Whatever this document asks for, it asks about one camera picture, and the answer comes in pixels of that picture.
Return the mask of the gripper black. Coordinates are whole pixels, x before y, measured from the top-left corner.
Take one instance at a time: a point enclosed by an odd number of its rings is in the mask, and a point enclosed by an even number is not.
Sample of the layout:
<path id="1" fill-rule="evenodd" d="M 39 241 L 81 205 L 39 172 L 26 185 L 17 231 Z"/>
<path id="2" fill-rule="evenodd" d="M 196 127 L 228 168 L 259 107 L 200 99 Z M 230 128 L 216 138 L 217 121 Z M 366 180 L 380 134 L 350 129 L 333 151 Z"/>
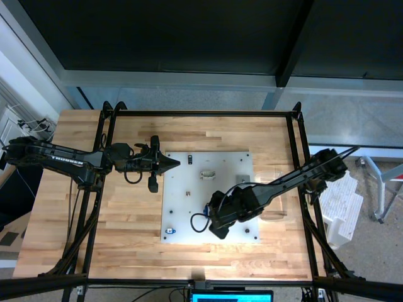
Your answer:
<path id="1" fill-rule="evenodd" d="M 151 136 L 150 145 L 137 143 L 136 147 L 141 148 L 139 154 L 133 155 L 127 161 L 127 172 L 139 173 L 139 178 L 136 181 L 130 181 L 129 184 L 138 184 L 142 180 L 143 172 L 149 172 L 148 189 L 151 193 L 158 192 L 157 174 L 159 171 L 159 155 L 160 155 L 160 141 L 157 135 Z M 165 173 L 175 167 L 180 166 L 180 161 L 161 154 L 161 173 Z"/>
<path id="2" fill-rule="evenodd" d="M 213 193 L 208 203 L 211 224 L 209 230 L 219 239 L 223 240 L 231 227 L 239 218 L 240 190 L 235 189 L 230 195 L 221 191 Z"/>

